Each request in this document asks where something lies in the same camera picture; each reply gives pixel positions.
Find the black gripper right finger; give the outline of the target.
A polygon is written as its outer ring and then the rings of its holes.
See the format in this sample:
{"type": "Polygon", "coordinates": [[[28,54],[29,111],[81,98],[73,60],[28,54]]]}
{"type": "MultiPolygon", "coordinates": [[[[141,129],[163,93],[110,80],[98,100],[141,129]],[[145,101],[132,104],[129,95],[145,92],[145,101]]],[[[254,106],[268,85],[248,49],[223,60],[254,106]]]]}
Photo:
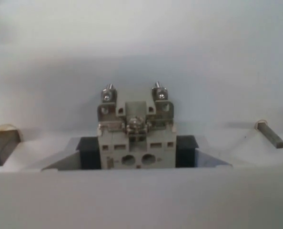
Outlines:
{"type": "Polygon", "coordinates": [[[231,166],[231,164],[200,151],[195,136],[178,136],[178,168],[213,168],[218,166],[231,166]]]}

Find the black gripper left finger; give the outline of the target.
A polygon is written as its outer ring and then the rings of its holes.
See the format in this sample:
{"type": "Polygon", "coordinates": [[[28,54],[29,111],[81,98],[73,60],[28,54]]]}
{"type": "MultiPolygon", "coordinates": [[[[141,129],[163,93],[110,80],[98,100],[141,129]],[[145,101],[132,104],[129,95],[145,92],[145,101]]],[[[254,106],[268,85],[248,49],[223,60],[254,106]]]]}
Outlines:
{"type": "Polygon", "coordinates": [[[40,167],[42,170],[58,171],[98,170],[100,169],[100,151],[96,137],[73,137],[65,149],[45,158],[40,167]]]}

